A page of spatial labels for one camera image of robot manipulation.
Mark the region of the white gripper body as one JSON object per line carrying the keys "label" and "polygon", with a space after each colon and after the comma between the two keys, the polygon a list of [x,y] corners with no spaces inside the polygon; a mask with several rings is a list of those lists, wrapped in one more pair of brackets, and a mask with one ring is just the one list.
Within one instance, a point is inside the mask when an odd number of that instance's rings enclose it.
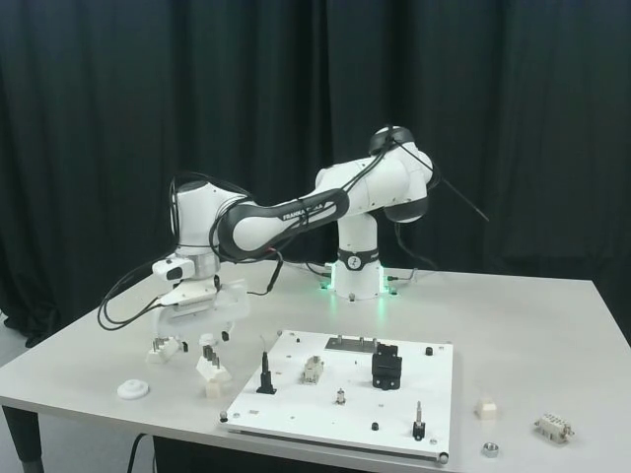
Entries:
{"label": "white gripper body", "polygon": [[155,335],[199,337],[230,332],[237,320],[248,317],[249,299],[245,279],[220,282],[212,278],[186,280],[158,298]]}

